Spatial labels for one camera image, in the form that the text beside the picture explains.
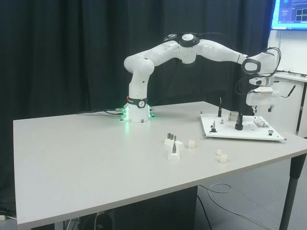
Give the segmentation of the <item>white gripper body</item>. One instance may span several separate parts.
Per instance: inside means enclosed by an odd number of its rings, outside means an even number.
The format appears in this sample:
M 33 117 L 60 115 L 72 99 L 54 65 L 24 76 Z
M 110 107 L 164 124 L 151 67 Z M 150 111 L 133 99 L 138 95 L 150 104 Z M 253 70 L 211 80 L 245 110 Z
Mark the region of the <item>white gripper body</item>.
M 249 106 L 276 105 L 280 102 L 280 98 L 278 91 L 272 93 L 252 92 L 247 95 L 246 104 Z

